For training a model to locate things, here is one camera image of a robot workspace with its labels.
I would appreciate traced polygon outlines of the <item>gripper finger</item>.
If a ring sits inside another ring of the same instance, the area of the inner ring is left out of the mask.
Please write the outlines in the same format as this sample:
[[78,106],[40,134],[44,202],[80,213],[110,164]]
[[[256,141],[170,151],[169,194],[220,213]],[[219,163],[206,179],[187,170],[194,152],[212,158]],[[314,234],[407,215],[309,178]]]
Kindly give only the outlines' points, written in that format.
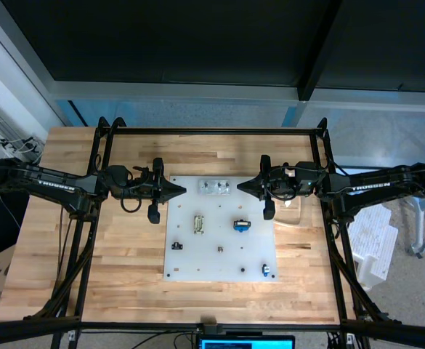
[[186,193],[186,190],[163,190],[161,193],[161,203],[165,204],[169,200],[181,196]]
[[162,190],[186,190],[181,185],[169,182],[164,176],[161,178],[161,187]]
[[254,178],[245,182],[239,183],[238,188],[260,188],[262,186],[262,175],[258,174]]
[[242,188],[238,187],[238,190],[257,198],[259,201],[262,200],[262,189],[261,188]]

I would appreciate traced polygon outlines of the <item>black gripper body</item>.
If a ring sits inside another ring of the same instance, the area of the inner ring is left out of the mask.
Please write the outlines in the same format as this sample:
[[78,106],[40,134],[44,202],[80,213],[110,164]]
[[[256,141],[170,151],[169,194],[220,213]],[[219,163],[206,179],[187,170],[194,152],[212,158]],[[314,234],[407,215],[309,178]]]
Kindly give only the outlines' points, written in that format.
[[138,200],[138,207],[131,213],[135,213],[140,209],[143,199],[151,200],[151,204],[147,208],[147,218],[150,223],[159,223],[158,204],[161,201],[163,160],[162,158],[153,159],[151,170],[148,167],[139,166],[135,166],[133,169],[140,172],[140,176],[130,182],[129,198]]
[[292,172],[294,168],[285,162],[280,166],[272,166],[268,155],[261,156],[261,187],[264,192],[264,220],[272,220],[276,213],[275,202],[290,201],[296,197],[298,185],[294,177],[287,171]]

